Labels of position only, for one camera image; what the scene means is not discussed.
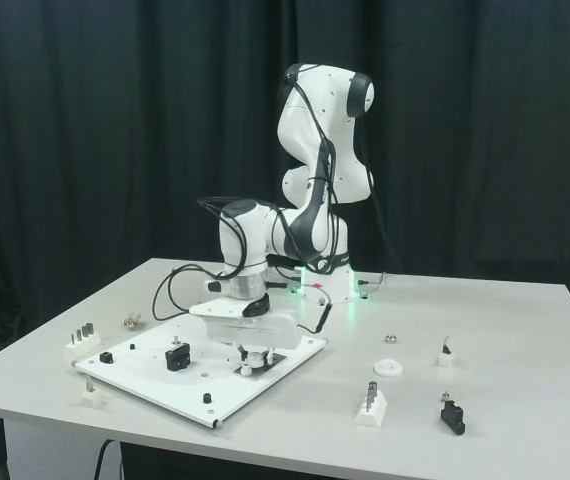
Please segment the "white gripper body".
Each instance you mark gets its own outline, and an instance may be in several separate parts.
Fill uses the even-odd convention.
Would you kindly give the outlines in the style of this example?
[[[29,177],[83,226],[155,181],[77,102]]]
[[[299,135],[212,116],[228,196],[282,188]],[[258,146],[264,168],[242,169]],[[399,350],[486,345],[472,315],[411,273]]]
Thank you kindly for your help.
[[[295,349],[300,344],[299,316],[274,310],[253,318],[204,317],[207,336],[220,343]]]

